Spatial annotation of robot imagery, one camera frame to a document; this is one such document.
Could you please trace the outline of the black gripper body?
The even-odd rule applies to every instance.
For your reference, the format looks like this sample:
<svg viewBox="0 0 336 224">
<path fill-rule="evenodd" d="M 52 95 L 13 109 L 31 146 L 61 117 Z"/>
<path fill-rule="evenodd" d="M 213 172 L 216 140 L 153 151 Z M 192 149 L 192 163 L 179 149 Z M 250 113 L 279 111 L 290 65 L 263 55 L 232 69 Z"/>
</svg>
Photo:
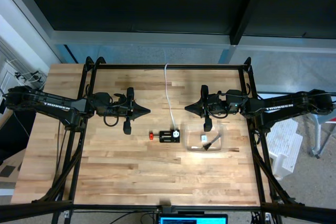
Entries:
<svg viewBox="0 0 336 224">
<path fill-rule="evenodd" d="M 201 86 L 201 101 L 203 117 L 205 118 L 204 131 L 210 132 L 213 127 L 210 116 L 223 119 L 223 102 L 219 98 L 219 94 L 209 94 L 207 85 Z"/>
<path fill-rule="evenodd" d="M 131 134 L 131 117 L 133 116 L 133 101 L 134 101 L 134 89 L 132 87 L 127 88 L 126 95 L 115 94 L 118 97 L 118 102 L 114 105 L 113 109 L 116 116 L 125 118 L 123 124 L 123 132 L 126 135 Z"/>
</svg>

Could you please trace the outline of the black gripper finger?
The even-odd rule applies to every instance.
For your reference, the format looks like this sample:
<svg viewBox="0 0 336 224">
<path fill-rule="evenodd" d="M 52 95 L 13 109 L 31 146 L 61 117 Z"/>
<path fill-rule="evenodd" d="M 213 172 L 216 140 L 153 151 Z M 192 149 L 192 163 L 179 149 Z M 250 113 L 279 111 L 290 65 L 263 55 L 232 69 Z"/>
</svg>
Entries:
<svg viewBox="0 0 336 224">
<path fill-rule="evenodd" d="M 185 111 L 193 113 L 197 115 L 199 118 L 202 118 L 202 109 L 185 108 Z"/>
<path fill-rule="evenodd" d="M 200 107 L 202 107 L 202 98 L 200 98 L 197 102 L 187 105 L 185 108 L 186 109 L 199 109 Z"/>
<path fill-rule="evenodd" d="M 141 117 L 141 116 L 144 116 L 144 115 L 147 115 L 151 113 L 150 111 L 138 111 L 138 112 L 133 112 L 133 120 Z"/>
<path fill-rule="evenodd" d="M 138 112 L 150 112 L 150 109 L 147 109 L 143 106 L 138 105 L 135 101 L 133 101 L 133 109 Z"/>
</svg>

